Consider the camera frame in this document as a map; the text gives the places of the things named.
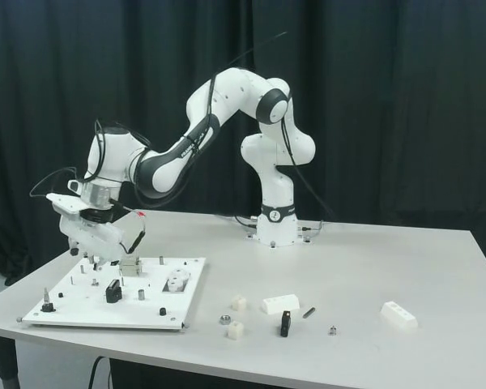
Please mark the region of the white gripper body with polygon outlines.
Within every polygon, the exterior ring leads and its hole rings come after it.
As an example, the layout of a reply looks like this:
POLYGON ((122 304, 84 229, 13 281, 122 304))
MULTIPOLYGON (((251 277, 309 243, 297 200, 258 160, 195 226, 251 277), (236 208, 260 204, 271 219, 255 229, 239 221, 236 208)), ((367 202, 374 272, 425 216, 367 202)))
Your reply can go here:
POLYGON ((82 218, 69 219, 62 216, 59 228, 67 236, 69 248, 72 244, 78 244, 79 252, 89 256, 98 255, 108 262, 125 257, 123 232, 112 223, 97 224, 82 218))

